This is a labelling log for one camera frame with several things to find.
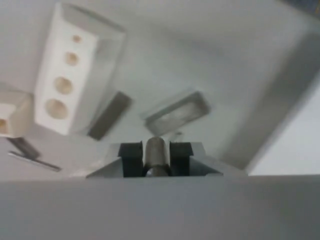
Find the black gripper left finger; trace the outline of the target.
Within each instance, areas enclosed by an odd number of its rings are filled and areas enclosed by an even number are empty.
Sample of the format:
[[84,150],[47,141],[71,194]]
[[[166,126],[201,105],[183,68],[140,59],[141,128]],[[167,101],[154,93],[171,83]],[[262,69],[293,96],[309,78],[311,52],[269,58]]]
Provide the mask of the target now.
[[143,143],[116,143],[102,165],[86,174],[87,178],[141,178],[143,176]]

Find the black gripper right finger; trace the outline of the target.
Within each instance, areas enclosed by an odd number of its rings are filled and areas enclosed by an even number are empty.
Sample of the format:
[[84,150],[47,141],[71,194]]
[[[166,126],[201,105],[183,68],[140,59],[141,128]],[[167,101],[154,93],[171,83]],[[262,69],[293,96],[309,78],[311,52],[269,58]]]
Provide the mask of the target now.
[[202,163],[200,159],[206,156],[201,142],[170,142],[169,162],[173,177],[204,177],[223,174]]

